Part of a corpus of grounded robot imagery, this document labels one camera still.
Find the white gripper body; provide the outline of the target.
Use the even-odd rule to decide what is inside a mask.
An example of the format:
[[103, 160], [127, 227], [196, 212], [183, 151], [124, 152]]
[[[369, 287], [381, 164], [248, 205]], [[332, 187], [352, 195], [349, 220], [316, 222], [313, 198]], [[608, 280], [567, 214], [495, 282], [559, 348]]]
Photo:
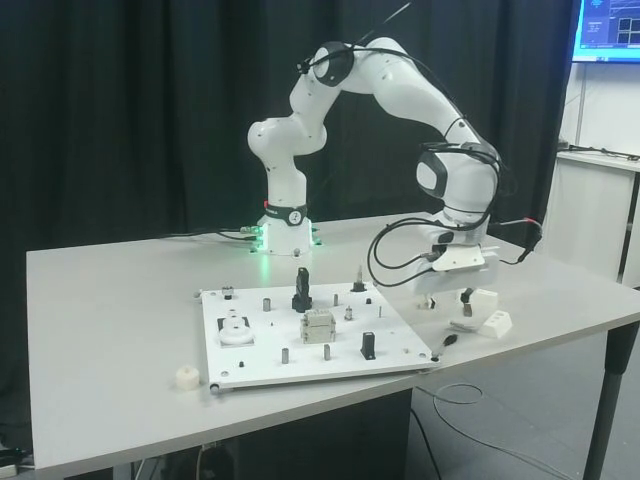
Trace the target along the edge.
[[498, 274], [497, 247], [446, 247], [443, 252], [424, 253], [413, 267], [413, 293], [424, 301], [437, 294], [476, 289], [495, 281]]

